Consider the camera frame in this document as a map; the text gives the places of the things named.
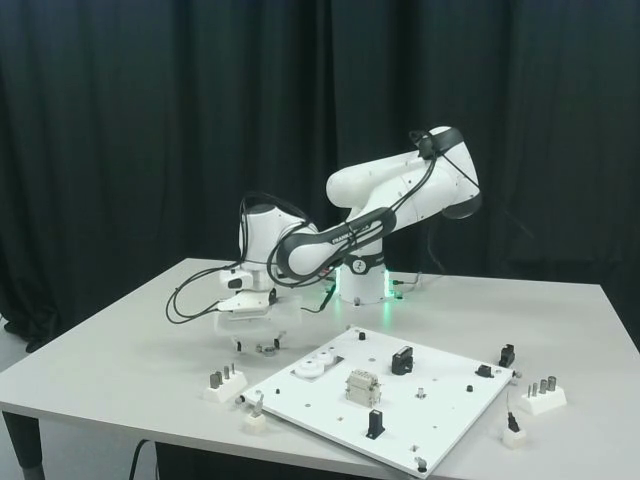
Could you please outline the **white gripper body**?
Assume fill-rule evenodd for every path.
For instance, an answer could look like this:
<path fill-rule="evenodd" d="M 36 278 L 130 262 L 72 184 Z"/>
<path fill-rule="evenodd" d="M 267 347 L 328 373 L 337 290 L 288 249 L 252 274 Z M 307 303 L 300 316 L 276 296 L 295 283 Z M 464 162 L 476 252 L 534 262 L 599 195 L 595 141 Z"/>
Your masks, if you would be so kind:
<path fill-rule="evenodd" d="M 244 338 L 286 331 L 301 323 L 302 297 L 277 296 L 270 304 L 266 295 L 235 295 L 217 306 L 214 332 Z"/>

